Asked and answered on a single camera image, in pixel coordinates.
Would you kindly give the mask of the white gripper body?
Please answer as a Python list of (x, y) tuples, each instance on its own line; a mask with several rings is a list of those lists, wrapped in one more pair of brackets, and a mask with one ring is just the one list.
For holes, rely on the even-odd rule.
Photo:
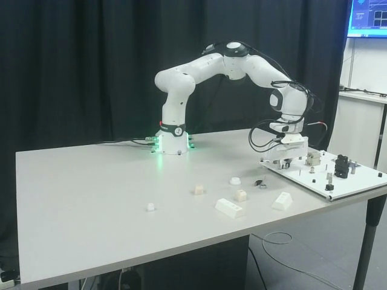
[(293, 159), (304, 157), (308, 153), (308, 137), (302, 135), (286, 135), (273, 146), (264, 152), (264, 161), (271, 163), (291, 163)]

